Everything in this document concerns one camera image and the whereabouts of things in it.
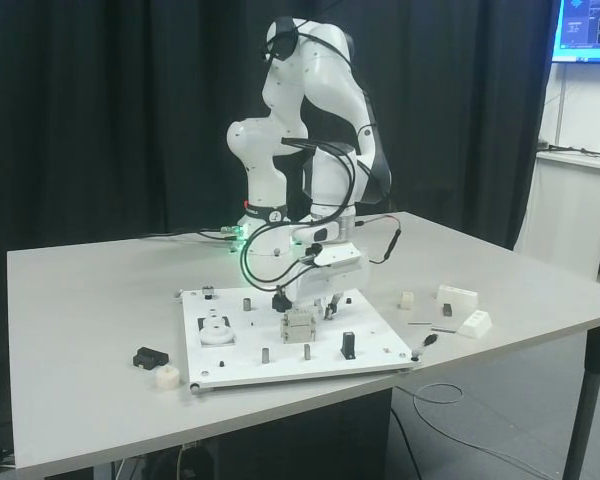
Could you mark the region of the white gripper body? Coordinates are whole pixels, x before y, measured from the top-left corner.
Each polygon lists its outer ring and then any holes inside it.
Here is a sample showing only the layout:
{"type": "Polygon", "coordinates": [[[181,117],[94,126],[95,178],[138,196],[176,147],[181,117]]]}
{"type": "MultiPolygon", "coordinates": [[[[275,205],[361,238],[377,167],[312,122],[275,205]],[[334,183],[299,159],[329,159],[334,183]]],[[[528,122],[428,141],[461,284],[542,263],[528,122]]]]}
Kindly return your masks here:
{"type": "Polygon", "coordinates": [[[368,282],[368,258],[349,263],[311,269],[285,288],[292,302],[308,302],[352,289],[361,289],[368,282]]]}

